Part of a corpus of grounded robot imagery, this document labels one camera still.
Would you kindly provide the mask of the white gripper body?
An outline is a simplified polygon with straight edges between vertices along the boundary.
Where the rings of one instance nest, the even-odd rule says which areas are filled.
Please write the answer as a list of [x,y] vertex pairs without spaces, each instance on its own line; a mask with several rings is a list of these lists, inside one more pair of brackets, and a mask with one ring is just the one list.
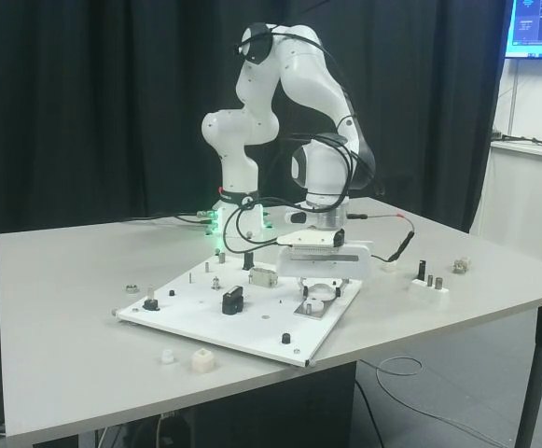
[[341,247],[283,247],[276,261],[279,276],[365,280],[371,271],[367,245]]

